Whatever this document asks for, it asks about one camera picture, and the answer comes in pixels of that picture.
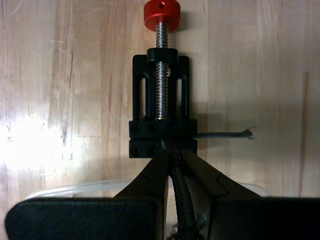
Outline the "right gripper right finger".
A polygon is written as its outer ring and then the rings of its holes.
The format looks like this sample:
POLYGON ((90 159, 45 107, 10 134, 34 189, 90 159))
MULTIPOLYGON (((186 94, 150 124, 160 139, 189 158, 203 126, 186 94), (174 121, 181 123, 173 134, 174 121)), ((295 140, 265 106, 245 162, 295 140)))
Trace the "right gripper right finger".
POLYGON ((190 150, 182 150, 193 206, 203 211, 206 240, 318 240, 320 200, 263 197, 190 150))

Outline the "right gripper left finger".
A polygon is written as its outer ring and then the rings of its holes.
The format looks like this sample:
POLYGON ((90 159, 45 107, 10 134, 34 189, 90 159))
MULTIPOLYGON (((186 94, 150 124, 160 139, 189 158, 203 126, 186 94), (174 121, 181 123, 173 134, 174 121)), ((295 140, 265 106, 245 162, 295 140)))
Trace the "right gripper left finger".
POLYGON ((162 240, 169 153, 159 151, 114 197, 38 197, 17 203, 4 225, 10 240, 162 240))

